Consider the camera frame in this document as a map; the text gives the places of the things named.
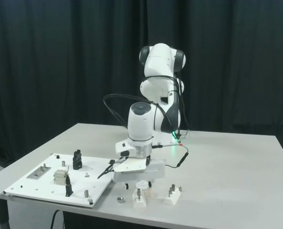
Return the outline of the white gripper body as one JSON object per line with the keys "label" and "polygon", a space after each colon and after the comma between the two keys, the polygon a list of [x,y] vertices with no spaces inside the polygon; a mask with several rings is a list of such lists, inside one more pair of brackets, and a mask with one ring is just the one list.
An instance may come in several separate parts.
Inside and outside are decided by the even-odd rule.
{"label": "white gripper body", "polygon": [[150,163],[147,166],[144,166],[143,169],[141,164],[134,165],[134,168],[137,168],[138,170],[123,169],[120,171],[115,167],[112,179],[115,183],[129,183],[143,180],[153,181],[165,176],[165,164],[166,160],[151,159]]}

